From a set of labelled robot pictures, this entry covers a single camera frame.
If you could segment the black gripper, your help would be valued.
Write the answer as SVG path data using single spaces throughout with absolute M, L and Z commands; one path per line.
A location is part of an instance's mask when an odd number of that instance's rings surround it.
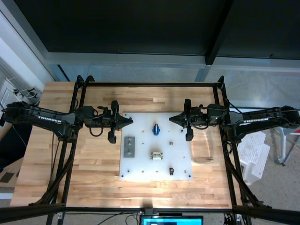
M 117 124 L 117 115 L 119 114 L 119 103 L 117 100 L 114 100 L 111 102 L 111 109 L 110 111 L 110 131 L 108 132 L 108 141 L 111 144 L 116 143 L 116 136 L 115 136 L 115 130 L 116 130 L 116 124 Z M 133 120 L 131 118 L 123 117 L 119 114 L 119 121 L 122 122 L 119 125 L 119 129 L 122 129 L 128 125 L 133 124 Z
M 190 99 L 185 99 L 184 111 L 185 112 L 182 112 L 178 115 L 170 117 L 169 121 L 179 125 L 182 128 L 185 128 L 185 123 L 186 123 L 186 128 L 187 128 L 186 141 L 190 142 L 193 140 L 193 137 L 194 137 L 194 131 L 191 128 L 191 123 L 190 123 L 190 113 L 191 113 L 191 100 Z

